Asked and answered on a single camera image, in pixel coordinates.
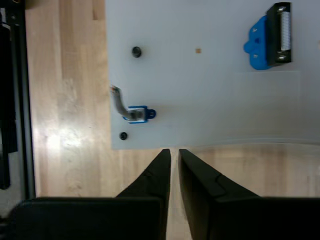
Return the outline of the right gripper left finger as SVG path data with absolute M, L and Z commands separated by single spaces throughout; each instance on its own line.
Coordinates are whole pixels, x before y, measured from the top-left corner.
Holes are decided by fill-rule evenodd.
M 163 240 L 171 153 L 163 149 L 116 197 L 39 197 L 9 214 L 9 240 Z

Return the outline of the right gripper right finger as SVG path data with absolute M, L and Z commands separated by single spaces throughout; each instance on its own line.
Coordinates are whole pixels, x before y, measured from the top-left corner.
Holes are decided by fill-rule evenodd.
M 318 240 L 320 200 L 262 197 L 179 150 L 180 189 L 194 240 Z

